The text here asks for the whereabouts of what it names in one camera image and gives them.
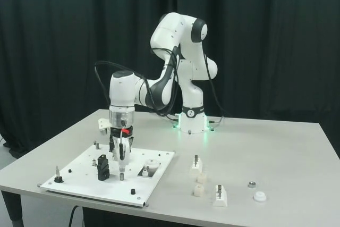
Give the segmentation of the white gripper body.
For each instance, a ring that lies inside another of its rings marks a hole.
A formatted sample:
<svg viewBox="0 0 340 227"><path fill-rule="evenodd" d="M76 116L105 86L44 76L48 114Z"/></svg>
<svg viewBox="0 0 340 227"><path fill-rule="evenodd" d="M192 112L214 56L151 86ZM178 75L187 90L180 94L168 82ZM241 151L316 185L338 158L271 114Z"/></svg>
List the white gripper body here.
<svg viewBox="0 0 340 227"><path fill-rule="evenodd" d="M113 137L114 149L113 158L119 164L129 164L130 162L130 139Z"/></svg>

